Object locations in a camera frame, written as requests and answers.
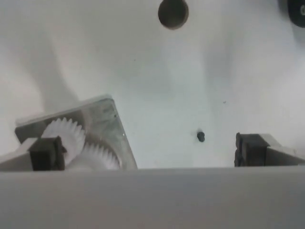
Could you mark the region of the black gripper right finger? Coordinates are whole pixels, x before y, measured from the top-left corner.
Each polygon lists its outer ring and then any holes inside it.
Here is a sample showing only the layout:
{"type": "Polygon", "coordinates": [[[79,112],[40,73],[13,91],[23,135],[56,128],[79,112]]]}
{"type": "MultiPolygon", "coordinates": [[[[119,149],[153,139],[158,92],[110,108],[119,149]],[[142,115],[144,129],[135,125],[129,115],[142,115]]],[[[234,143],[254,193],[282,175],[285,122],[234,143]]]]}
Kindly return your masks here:
{"type": "Polygon", "coordinates": [[[305,154],[281,145],[270,134],[236,134],[235,167],[303,166],[305,154]]]}

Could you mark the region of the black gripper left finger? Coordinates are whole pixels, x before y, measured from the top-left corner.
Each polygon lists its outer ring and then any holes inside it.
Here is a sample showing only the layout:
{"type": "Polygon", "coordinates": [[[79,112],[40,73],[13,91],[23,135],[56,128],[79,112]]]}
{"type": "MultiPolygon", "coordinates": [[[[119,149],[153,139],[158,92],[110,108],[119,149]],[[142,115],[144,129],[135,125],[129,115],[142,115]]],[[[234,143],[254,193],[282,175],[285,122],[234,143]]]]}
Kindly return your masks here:
{"type": "Polygon", "coordinates": [[[1,171],[64,171],[66,150],[60,137],[28,138],[0,157],[1,171]]]}

